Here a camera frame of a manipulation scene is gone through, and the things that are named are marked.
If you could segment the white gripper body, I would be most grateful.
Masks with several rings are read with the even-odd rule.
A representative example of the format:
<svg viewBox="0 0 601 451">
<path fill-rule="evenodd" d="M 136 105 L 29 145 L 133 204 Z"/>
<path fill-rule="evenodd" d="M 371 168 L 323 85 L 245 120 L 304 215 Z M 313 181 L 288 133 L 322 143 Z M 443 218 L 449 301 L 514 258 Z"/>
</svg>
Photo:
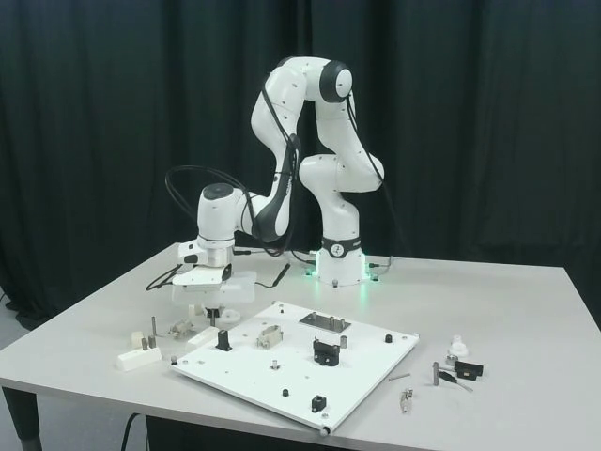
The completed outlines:
<svg viewBox="0 0 601 451">
<path fill-rule="evenodd" d="M 222 280 L 220 272 L 178 273 L 172 280 L 175 304 L 231 305 L 254 301 L 255 272 L 240 272 Z"/>
</svg>

